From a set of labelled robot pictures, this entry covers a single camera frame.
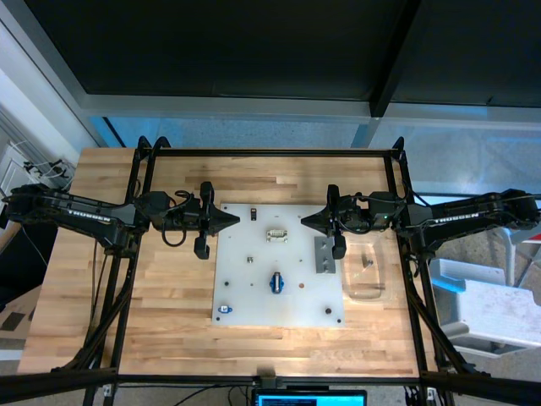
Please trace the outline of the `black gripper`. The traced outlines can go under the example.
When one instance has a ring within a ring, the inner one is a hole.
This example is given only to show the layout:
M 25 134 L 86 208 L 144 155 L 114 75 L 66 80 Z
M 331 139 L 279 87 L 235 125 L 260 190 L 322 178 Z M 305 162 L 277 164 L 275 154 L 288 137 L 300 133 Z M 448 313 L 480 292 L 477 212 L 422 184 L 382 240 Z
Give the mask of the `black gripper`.
M 334 241 L 332 247 L 332 256 L 335 260 L 341 260 L 345 257 L 347 251 L 345 232 L 356 235 L 366 234 L 366 218 L 363 216 L 363 210 L 358 205 L 356 196 L 340 196 L 337 185 L 331 184 L 327 190 L 327 206 L 314 214 L 302 218 L 301 224 L 311 228 L 324 235 L 329 234 L 329 227 L 324 222 L 330 211 L 330 233 Z
M 199 259 L 210 257 L 210 246 L 207 237 L 214 237 L 222 230 L 240 223 L 239 217 L 214 207 L 215 191 L 209 181 L 200 185 L 199 198 L 193 198 L 184 209 L 183 224 L 187 232 L 197 232 L 194 240 L 194 253 Z M 219 219 L 212 228 L 211 209 L 214 217 Z

